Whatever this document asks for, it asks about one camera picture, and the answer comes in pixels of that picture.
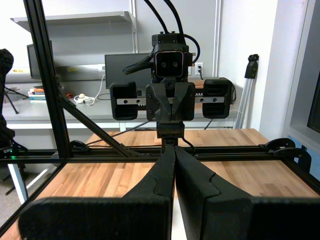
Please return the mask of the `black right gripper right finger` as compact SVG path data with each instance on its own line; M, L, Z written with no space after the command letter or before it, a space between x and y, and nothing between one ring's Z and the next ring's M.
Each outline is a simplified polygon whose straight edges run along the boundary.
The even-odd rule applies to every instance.
M176 190L189 240L314 240L319 198L257 197L180 147Z

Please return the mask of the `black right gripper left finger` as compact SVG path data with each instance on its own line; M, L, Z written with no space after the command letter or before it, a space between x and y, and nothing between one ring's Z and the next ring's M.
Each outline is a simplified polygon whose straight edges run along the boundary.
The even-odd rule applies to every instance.
M20 215L24 240L169 240L172 235L175 149L122 197L47 197Z

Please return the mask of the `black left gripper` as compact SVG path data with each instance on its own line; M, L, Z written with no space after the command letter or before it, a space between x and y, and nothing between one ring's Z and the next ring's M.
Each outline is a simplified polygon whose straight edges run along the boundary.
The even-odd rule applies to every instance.
M146 86L145 97L139 97L135 82L113 83L110 86L112 116L115 120L135 120L138 112L146 112L148 121L169 122L194 119L196 104L207 119L229 116L232 98L230 80L206 79L202 88L193 82L178 82L174 78Z

